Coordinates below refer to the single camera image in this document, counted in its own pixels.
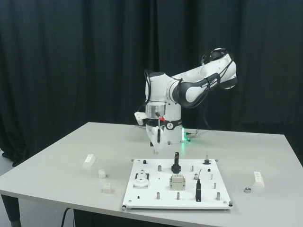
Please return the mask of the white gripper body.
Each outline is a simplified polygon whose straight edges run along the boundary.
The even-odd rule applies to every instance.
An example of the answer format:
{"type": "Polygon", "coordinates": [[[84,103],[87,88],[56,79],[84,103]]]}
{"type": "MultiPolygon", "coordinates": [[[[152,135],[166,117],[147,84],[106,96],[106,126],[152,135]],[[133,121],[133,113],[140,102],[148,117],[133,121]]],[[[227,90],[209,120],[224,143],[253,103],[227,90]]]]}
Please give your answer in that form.
{"type": "Polygon", "coordinates": [[[154,147],[159,147],[160,150],[162,149],[164,145],[164,131],[162,127],[156,126],[146,126],[146,132],[150,139],[150,141],[153,143],[154,147]]]}

